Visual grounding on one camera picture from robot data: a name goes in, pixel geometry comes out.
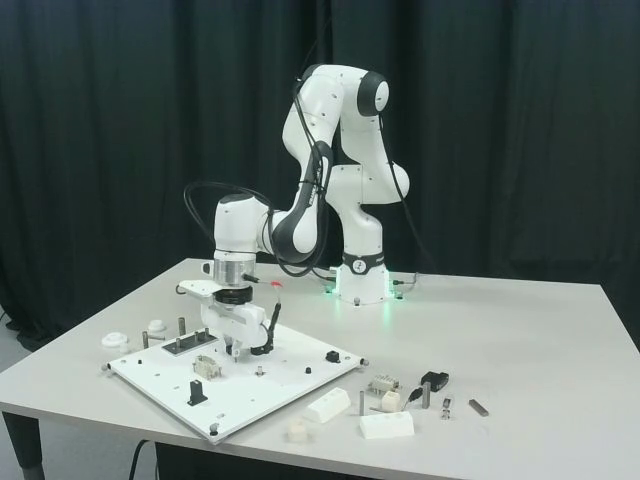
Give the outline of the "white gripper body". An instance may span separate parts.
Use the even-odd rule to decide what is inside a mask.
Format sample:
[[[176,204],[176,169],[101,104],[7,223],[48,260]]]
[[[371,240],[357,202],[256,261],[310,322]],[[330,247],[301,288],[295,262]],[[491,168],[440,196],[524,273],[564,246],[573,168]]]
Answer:
[[[227,305],[201,304],[202,323],[219,336],[243,343],[244,349],[261,347],[267,342],[265,310],[253,303]]]

